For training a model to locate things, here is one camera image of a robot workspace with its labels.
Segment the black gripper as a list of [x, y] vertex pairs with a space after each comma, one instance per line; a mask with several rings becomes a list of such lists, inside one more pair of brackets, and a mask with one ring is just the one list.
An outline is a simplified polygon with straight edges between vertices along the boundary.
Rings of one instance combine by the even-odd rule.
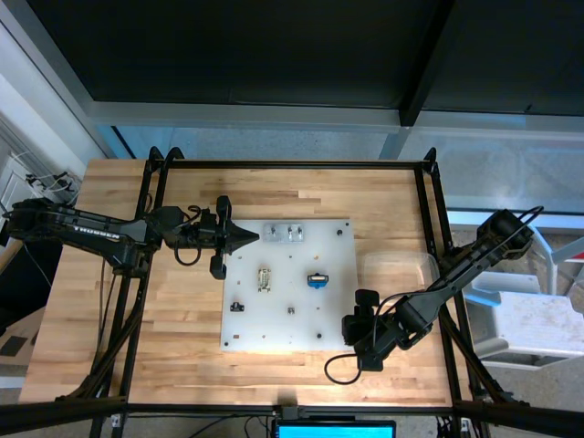
[[382, 309], [380, 294], [369, 289], [355, 292], [358, 315], [342, 319], [342, 337], [347, 346], [355, 345], [361, 371], [381, 372], [388, 354], [378, 352], [375, 346], [377, 328]]
[[210, 273], [214, 279], [225, 280], [226, 266], [224, 253], [228, 234], [228, 254], [259, 240], [259, 234], [237, 225], [230, 219], [230, 201], [226, 195], [216, 200], [215, 214], [209, 209], [203, 209], [199, 221], [198, 246], [201, 249], [214, 250], [210, 261]]

